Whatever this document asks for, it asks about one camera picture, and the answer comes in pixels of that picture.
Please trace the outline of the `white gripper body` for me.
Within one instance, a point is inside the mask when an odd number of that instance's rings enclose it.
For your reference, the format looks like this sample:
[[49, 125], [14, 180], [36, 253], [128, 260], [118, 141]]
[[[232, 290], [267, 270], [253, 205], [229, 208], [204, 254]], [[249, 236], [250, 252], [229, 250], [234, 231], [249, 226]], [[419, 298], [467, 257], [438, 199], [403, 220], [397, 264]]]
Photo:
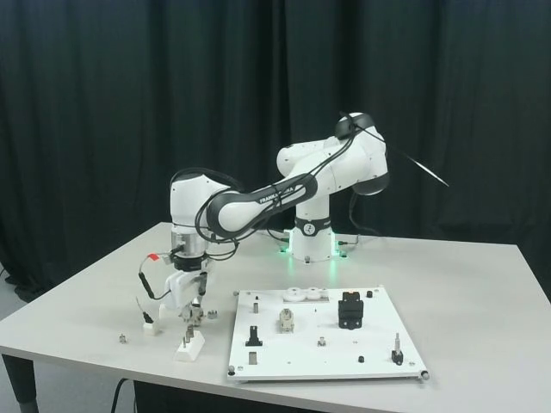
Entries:
[[205, 295], [207, 272], [177, 271], [167, 278], [165, 288], [170, 292], [164, 298], [164, 305], [170, 310], [182, 310]]

